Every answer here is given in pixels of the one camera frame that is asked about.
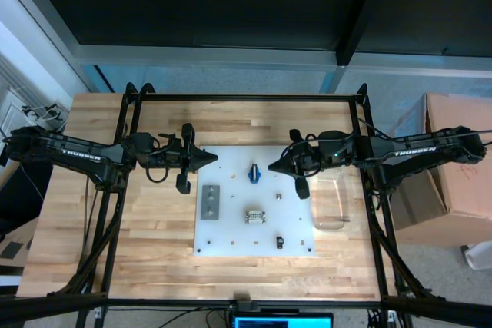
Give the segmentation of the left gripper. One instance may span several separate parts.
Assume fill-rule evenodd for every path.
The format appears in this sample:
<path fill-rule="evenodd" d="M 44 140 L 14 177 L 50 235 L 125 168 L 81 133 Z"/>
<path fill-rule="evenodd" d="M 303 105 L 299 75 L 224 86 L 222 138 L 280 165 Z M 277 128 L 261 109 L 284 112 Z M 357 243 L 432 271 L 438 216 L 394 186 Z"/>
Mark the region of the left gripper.
<path fill-rule="evenodd" d="M 191 182 L 188 180 L 188 172 L 190 171 L 192 151 L 198 158 L 194 163 L 194 170 L 198 171 L 202 167 L 214 163 L 218 160 L 218 156 L 209 151 L 203 150 L 194 145 L 195 131 L 191 123 L 186 123 L 181 129 L 180 147 L 178 151 L 178 163 L 180 173 L 176 177 L 176 188 L 180 194 L 190 194 Z"/>

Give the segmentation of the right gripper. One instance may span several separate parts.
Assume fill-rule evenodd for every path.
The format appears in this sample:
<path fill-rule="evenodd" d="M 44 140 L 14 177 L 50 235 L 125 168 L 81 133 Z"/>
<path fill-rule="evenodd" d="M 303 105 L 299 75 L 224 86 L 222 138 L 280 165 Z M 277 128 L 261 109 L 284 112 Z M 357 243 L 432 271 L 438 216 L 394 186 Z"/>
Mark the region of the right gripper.
<path fill-rule="evenodd" d="M 314 147 L 303 138 L 297 129 L 289 131 L 291 147 L 286 147 L 280 158 L 268 165 L 268 170 L 294 178 L 294 186 L 300 199 L 308 199 L 310 190 L 307 177 L 320 171 L 320 162 Z"/>

